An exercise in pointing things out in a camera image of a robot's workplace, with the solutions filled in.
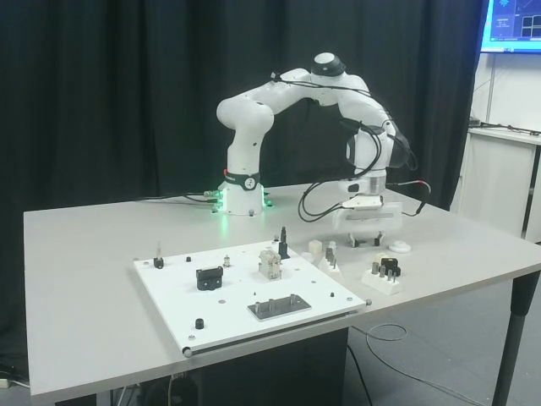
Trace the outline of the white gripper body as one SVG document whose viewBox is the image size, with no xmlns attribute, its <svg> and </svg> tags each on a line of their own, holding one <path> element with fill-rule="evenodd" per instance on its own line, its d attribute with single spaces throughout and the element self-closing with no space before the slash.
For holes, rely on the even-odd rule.
<svg viewBox="0 0 541 406">
<path fill-rule="evenodd" d="M 346 208 L 332 216 L 338 233 L 369 234 L 393 232 L 402 227 L 402 204 L 385 203 L 379 208 Z"/>
</svg>

